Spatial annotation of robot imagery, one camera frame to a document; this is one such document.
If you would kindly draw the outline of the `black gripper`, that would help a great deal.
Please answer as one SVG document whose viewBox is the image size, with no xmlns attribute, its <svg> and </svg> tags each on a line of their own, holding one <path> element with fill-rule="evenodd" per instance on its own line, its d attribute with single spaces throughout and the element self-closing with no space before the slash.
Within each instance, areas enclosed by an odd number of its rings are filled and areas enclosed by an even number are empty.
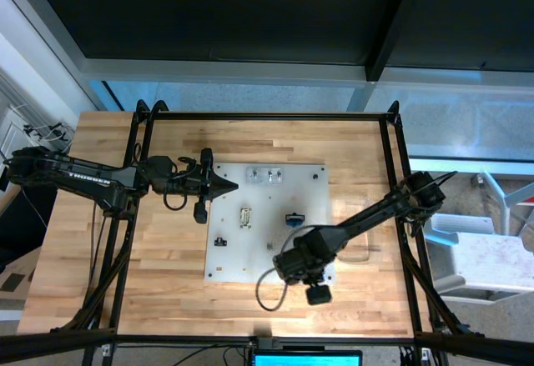
<svg viewBox="0 0 534 366">
<path fill-rule="evenodd" d="M 211 148 L 201 150 L 199 162 L 185 156 L 179 157 L 178 162 L 185 164 L 186 168 L 172 172 L 166 182 L 166 196 L 180 195 L 183 197 L 183 202 L 178 207 L 166 202 L 166 208 L 175 212 L 180 211 L 187 205 L 189 197 L 195 196 L 198 200 L 194 205 L 194 220 L 196 223 L 206 224 L 208 221 L 206 201 L 209 199 L 212 174 L 213 185 L 217 186 L 213 188 L 213 199 L 238 190 L 239 185 L 213 172 L 214 156 Z"/>
<path fill-rule="evenodd" d="M 275 270 L 289 286 L 303 283 L 307 303 L 319 305 L 332 299 L 330 289 L 324 284 L 325 268 L 333 261 L 332 256 L 318 257 L 308 249 L 292 248 L 275 256 Z"/>
</svg>

